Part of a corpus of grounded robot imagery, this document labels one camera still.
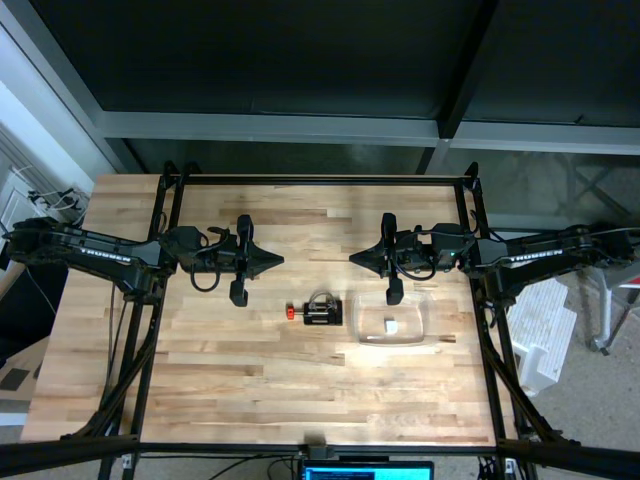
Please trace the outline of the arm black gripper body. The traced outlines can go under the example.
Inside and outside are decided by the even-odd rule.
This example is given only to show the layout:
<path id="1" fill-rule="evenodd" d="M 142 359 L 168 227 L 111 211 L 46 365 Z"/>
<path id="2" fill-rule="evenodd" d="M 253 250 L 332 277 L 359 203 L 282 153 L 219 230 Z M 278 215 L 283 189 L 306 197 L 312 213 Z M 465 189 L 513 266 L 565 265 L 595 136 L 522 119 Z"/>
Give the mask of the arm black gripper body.
<path id="1" fill-rule="evenodd" d="M 426 270 L 426 250 L 419 242 L 418 234 L 411 230 L 397 230 L 396 216 L 384 213 L 381 224 L 384 240 L 385 275 L 389 278 L 386 302 L 399 305 L 404 297 L 403 282 L 399 274 L 407 278 Z"/>
<path id="2" fill-rule="evenodd" d="M 249 276 L 250 245 L 252 244 L 254 225 L 249 215 L 240 215 L 236 222 L 236 233 L 228 233 L 216 249 L 216 271 L 232 273 L 235 279 L 230 284 L 229 298 L 234 306 L 246 306 L 248 292 L 245 280 Z"/>

